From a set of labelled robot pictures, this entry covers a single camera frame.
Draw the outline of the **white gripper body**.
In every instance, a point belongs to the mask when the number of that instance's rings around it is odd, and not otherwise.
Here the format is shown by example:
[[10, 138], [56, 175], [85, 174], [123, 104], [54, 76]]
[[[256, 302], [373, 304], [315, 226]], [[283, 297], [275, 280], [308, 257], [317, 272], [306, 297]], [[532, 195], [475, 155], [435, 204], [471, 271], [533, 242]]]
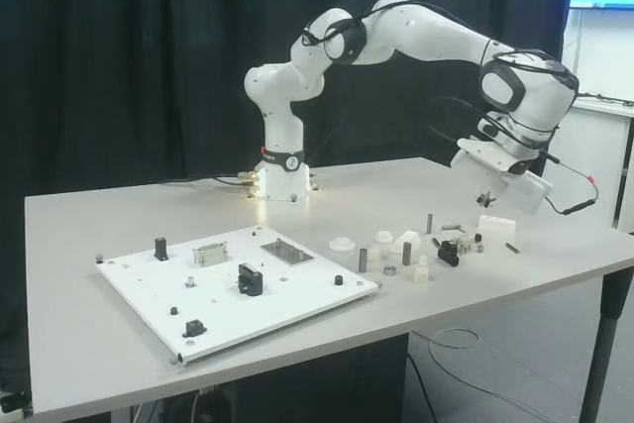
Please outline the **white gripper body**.
[[451, 161], [451, 169], [458, 171], [475, 186], [476, 198], [490, 192], [496, 205], [514, 206], [525, 213], [535, 213], [541, 202], [552, 191], [552, 185], [533, 172], [511, 172], [519, 161], [505, 150], [460, 150]]

